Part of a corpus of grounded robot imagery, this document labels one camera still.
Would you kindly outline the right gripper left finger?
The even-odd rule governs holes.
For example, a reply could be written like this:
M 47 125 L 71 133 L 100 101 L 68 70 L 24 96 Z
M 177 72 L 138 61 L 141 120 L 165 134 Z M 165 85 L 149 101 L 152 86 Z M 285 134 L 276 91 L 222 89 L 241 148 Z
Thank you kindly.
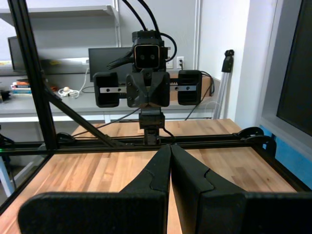
M 23 234 L 164 234 L 167 232 L 171 147 L 157 151 L 118 193 L 49 192 L 19 209 Z

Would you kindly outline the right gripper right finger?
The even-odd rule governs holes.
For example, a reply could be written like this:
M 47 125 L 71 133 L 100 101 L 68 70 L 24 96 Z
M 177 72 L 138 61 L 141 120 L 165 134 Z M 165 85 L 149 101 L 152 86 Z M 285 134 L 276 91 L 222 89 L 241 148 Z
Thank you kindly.
M 179 146 L 172 185 L 185 234 L 309 234 L 312 194 L 247 192 Z

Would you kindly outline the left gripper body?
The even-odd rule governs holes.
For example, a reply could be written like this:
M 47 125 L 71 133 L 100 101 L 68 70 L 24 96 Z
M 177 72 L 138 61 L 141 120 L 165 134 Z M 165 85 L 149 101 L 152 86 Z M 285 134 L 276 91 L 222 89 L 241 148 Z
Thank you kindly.
M 143 69 L 144 83 L 147 91 L 151 85 L 152 71 L 151 69 Z M 126 96 L 125 85 L 120 85 L 116 72 L 113 73 L 96 73 L 93 77 L 94 90 L 97 106 L 100 108 L 109 108 L 119 106 L 121 94 Z M 202 90 L 202 73 L 198 70 L 182 70 L 179 71 L 177 78 L 170 78 L 170 92 L 177 92 L 177 100 L 179 105 L 197 105 L 201 100 Z

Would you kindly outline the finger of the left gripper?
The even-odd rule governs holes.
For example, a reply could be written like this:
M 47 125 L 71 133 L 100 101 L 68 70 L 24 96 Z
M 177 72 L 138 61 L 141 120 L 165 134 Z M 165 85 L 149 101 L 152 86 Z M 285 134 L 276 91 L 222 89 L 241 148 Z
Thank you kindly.
M 148 104 L 151 107 L 168 107 L 170 104 L 170 75 L 167 72 L 152 73 L 148 90 Z
M 143 74 L 130 73 L 126 77 L 126 96 L 128 107 L 144 108 L 148 104 L 148 91 Z

